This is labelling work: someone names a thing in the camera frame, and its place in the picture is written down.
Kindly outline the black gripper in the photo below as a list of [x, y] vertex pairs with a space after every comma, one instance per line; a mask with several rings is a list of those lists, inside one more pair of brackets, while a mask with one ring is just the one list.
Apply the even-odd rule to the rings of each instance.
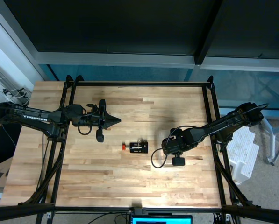
[[185, 158], [181, 157], [183, 152], [188, 149], [188, 144], [183, 140], [182, 136], [169, 135], [162, 141], [162, 150], [164, 155], [167, 157], [173, 155], [172, 165], [173, 166], [184, 166]]
[[92, 127], [97, 127], [96, 140], [102, 143], [104, 142], [103, 129], [108, 129], [111, 126], [119, 124], [121, 119], [106, 112], [106, 101], [104, 99], [99, 101], [99, 106], [94, 104], [87, 104], [86, 106], [90, 107], [91, 111], [81, 116], [79, 119], [79, 126], [87, 126], [90, 130], [87, 133], [81, 131], [79, 131], [79, 133], [81, 135], [89, 135], [92, 131]]

